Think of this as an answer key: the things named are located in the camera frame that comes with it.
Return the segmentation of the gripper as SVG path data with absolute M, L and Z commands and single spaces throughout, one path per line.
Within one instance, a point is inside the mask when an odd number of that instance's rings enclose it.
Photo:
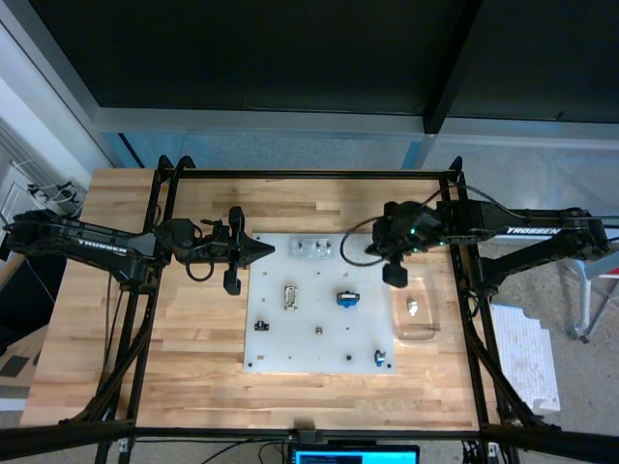
M 402 266 L 407 255 L 427 251 L 440 242 L 440 216 L 422 203 L 388 202 L 384 215 L 372 226 L 366 254 L 386 261 L 382 279 L 390 286 L 406 286 L 407 270 Z
M 228 213 L 228 225 L 214 227 L 209 245 L 206 247 L 207 255 L 213 263 L 228 265 L 223 273 L 223 288 L 231 296 L 239 296 L 241 293 L 241 280 L 238 270 L 241 267 L 241 236 L 244 227 L 244 214 L 239 206 L 234 206 Z M 242 237 L 242 267 L 246 268 L 257 260 L 273 254 L 275 247 L 256 240 L 246 233 Z

